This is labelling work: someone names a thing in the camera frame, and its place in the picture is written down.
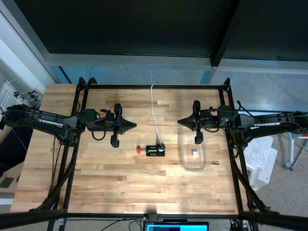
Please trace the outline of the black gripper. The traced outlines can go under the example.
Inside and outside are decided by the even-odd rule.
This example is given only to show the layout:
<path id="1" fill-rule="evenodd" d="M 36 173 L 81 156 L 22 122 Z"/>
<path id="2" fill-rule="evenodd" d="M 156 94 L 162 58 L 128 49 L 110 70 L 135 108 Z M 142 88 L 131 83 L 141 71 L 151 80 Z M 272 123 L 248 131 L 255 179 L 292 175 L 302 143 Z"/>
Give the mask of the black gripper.
<path id="1" fill-rule="evenodd" d="M 193 113 L 183 119 L 178 120 L 178 124 L 189 128 L 191 131 L 196 132 L 194 138 L 195 144 L 201 144 L 204 140 L 201 129 L 210 132 L 218 132 L 218 125 L 214 121 L 214 116 L 211 115 L 211 108 L 208 110 L 201 110 L 201 103 L 194 101 L 192 106 Z"/>
<path id="2" fill-rule="evenodd" d="M 126 131 L 133 129 L 136 127 L 136 123 L 130 122 L 124 119 L 122 116 L 122 106 L 119 103 L 116 103 L 114 106 L 114 112 L 112 113 L 110 110 L 101 109 L 102 113 L 105 113 L 104 117 L 99 117 L 93 122 L 92 127 L 92 137 L 96 141 L 101 141 L 105 138 L 106 133 L 108 131 L 113 132 L 111 136 L 110 144 L 112 147 L 119 147 L 118 134 L 120 133 L 120 125 L 121 125 L 121 133 L 125 133 Z M 96 138 L 94 135 L 95 131 L 103 131 L 102 138 Z"/>

